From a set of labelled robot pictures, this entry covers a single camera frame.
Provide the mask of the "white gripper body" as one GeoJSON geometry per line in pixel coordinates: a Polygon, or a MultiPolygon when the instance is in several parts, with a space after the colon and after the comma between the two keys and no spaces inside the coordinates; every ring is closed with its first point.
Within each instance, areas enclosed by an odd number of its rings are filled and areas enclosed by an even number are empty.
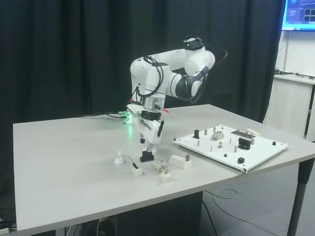
{"type": "Polygon", "coordinates": [[[161,142],[162,121],[139,118],[137,128],[150,144],[156,145],[161,142]]]}

